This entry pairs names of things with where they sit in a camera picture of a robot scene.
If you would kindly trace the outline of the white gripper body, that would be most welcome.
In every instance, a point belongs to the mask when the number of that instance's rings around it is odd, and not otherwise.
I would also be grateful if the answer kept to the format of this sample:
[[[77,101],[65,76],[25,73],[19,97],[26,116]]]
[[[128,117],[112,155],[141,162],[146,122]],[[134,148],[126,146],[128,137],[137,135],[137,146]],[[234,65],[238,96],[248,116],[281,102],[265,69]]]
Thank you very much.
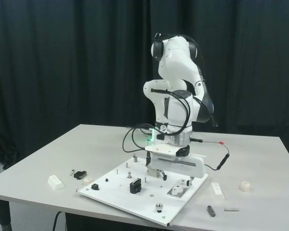
[[[173,172],[193,178],[202,178],[206,174],[205,161],[206,157],[198,154],[175,157],[152,153],[149,166],[152,169]]]

